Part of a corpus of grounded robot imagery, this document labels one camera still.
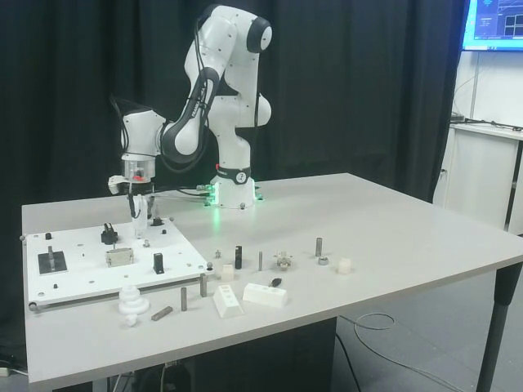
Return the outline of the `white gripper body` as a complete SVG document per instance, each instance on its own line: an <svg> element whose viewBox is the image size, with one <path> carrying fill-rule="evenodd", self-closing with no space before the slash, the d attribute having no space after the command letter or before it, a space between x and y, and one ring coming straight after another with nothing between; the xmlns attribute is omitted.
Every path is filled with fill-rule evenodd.
<svg viewBox="0 0 523 392"><path fill-rule="evenodd" d="M144 238L148 227L148 203L146 196L140 194L130 196L129 203L135 237Z"/></svg>

